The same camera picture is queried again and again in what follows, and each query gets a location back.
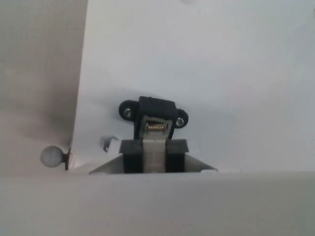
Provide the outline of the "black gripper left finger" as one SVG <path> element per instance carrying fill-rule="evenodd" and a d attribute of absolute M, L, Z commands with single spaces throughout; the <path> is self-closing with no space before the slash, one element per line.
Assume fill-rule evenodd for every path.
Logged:
<path fill-rule="evenodd" d="M 143 173 L 143 142 L 105 138 L 102 148 L 80 156 L 73 155 L 76 174 L 141 174 Z"/>

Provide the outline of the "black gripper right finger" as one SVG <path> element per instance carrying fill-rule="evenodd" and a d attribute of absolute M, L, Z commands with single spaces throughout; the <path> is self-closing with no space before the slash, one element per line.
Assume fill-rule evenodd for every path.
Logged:
<path fill-rule="evenodd" d="M 166 173 L 223 173 L 223 169 L 207 164 L 192 155 L 186 139 L 169 139 L 166 141 L 165 172 Z"/>

